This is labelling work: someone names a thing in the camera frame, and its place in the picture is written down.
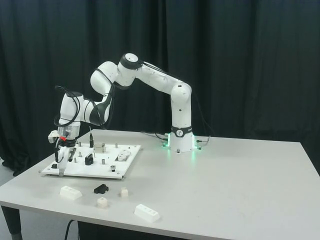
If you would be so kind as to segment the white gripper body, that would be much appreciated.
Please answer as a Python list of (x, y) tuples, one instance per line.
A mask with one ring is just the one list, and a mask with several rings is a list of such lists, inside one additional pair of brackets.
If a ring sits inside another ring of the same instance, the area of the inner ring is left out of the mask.
[(58, 152), (58, 160), (57, 160), (57, 168), (60, 171), (64, 171), (67, 167), (68, 159), (69, 159), (70, 148), (63, 146), (60, 148)]

